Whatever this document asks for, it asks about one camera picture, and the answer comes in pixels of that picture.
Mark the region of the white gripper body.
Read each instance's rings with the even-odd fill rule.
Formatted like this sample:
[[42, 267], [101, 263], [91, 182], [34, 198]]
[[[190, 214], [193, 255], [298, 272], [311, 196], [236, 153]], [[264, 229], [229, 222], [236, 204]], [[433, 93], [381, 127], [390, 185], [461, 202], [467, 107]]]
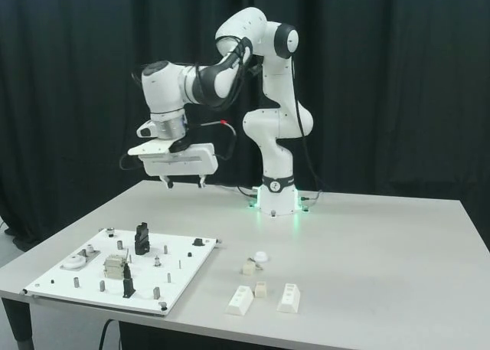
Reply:
[[171, 152], [171, 142], [145, 142], [138, 146], [138, 158], [149, 176], [212, 175], [218, 163], [212, 143], [191, 144]]

